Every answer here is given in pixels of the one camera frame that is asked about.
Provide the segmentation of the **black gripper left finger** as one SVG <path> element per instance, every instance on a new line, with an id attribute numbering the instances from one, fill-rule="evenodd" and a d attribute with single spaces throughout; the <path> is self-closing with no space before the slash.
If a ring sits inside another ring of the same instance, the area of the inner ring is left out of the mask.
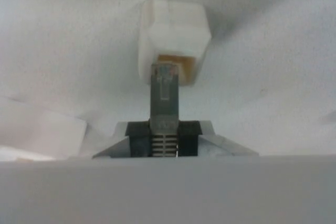
<path id="1" fill-rule="evenodd" d="M 93 157 L 150 157 L 149 121 L 118 122 L 111 140 Z"/>

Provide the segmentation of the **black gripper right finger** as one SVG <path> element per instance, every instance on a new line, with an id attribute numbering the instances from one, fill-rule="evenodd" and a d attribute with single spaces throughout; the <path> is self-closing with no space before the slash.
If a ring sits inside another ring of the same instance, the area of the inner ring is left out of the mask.
<path id="1" fill-rule="evenodd" d="M 181 121 L 178 132 L 178 156 L 258 156 L 241 144 L 215 133 L 211 121 Z"/>

